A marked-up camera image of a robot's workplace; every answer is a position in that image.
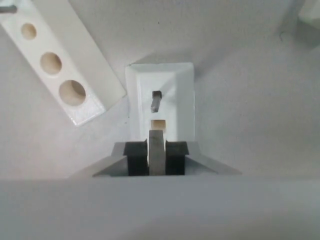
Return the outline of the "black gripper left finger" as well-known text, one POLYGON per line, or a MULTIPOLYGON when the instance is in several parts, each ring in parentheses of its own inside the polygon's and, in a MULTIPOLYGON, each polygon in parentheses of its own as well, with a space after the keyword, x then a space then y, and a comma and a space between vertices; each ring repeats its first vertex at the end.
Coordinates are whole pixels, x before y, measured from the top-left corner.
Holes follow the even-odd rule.
POLYGON ((111 156, 112 164, 103 167, 93 177, 136 177, 148 176, 148 142, 128 141, 116 142, 111 156))

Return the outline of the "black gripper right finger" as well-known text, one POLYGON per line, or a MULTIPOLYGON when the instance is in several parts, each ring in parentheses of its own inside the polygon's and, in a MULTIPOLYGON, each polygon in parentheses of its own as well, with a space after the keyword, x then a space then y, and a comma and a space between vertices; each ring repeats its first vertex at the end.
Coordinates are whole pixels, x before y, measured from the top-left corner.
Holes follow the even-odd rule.
POLYGON ((196 141, 165 142, 167 176, 241 175, 242 172, 201 152, 196 141))

